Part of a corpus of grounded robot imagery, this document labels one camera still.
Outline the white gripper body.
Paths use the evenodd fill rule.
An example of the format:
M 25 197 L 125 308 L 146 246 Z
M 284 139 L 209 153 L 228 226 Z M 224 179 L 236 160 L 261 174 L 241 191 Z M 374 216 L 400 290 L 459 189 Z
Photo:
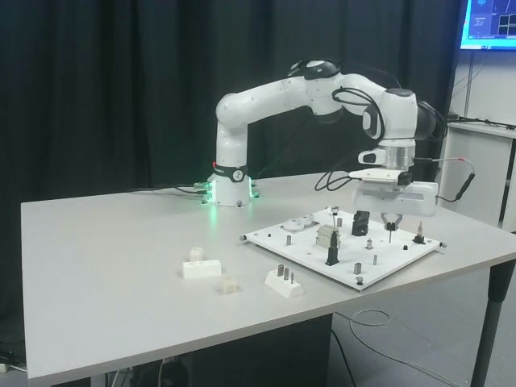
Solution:
M 361 182 L 352 195 L 356 210 L 379 214 L 401 214 L 431 217 L 436 212 L 439 185 L 413 181 L 408 185 Z

